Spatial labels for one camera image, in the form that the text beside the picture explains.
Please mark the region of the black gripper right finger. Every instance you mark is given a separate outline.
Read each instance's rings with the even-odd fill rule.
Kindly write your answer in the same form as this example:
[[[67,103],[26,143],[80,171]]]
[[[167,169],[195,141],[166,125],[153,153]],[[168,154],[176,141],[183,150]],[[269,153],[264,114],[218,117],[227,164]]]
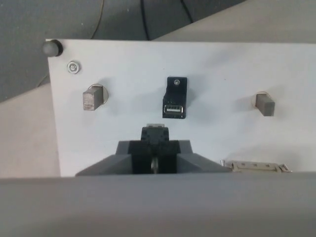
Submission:
[[[231,168],[194,153],[189,140],[168,141],[158,156],[158,174],[230,172]]]

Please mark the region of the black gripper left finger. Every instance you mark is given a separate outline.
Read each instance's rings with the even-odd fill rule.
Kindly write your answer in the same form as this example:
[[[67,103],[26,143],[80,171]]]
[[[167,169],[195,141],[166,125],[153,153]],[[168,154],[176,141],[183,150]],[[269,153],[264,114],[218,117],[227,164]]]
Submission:
[[[76,176],[153,174],[155,143],[120,141],[116,153],[78,172]]]

